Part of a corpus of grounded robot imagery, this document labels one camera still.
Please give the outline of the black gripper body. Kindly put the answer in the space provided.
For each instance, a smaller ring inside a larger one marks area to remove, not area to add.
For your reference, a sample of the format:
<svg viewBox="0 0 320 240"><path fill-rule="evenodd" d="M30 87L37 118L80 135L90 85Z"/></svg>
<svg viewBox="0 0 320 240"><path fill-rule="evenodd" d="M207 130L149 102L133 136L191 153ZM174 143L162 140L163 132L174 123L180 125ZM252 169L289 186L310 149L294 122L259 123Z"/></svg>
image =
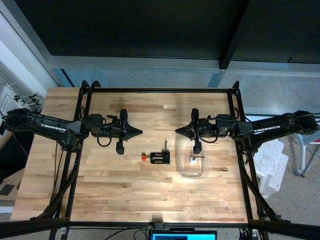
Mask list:
<svg viewBox="0 0 320 240"><path fill-rule="evenodd" d="M108 132L111 138L118 138L116 143L116 152L119 155L124 155L124 141L127 141L127 126L128 126L128 112L126 109L120 111L120 116L107 115L111 122L107 124Z"/></svg>
<svg viewBox="0 0 320 240"><path fill-rule="evenodd" d="M199 118L199 110L193 108L191 111L191 123L193 123L193 153L198 155L202 151L202 142L213 144L217 141L217 135L210 123L211 116L206 118Z"/></svg>

